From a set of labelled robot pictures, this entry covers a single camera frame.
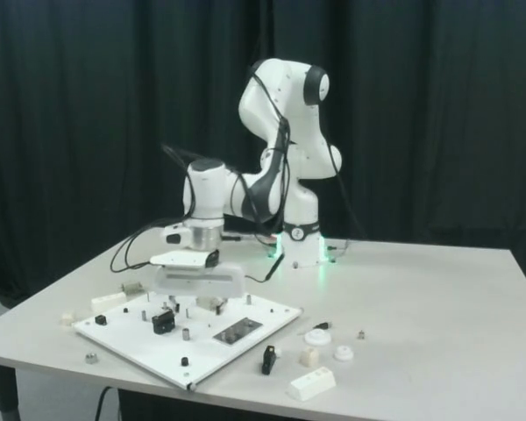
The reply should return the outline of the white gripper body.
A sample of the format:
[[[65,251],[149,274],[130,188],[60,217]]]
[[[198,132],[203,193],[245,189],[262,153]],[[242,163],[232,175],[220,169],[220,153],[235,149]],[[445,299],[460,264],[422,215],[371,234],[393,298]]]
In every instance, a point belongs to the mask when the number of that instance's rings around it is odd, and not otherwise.
[[[243,296],[245,271],[238,264],[222,262],[213,268],[159,268],[153,290],[168,296]]]

